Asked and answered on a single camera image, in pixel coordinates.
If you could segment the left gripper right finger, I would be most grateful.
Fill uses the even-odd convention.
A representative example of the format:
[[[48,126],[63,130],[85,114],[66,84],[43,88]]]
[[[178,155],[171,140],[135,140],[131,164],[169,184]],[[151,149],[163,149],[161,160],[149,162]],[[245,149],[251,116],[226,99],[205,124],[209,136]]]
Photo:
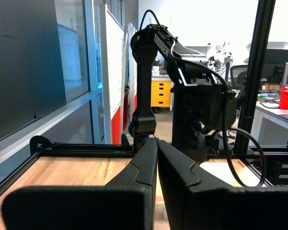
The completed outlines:
[[[158,173],[173,230],[288,230],[288,187],[233,187],[169,143]]]

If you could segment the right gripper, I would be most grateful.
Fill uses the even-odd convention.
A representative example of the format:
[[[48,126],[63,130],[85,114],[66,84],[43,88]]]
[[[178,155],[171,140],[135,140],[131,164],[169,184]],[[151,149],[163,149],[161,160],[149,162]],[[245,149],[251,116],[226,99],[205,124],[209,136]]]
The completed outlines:
[[[219,139],[209,134],[213,130],[203,126],[202,122],[193,122],[193,160],[203,163],[209,157],[217,155],[219,150]]]

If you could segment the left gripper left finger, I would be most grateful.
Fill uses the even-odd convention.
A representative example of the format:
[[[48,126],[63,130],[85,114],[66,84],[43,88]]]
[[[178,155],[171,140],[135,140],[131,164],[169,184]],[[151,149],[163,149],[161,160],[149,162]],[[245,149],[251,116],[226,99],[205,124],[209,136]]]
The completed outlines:
[[[104,186],[27,186],[8,194],[1,215],[8,230],[151,230],[157,143],[149,140]]]

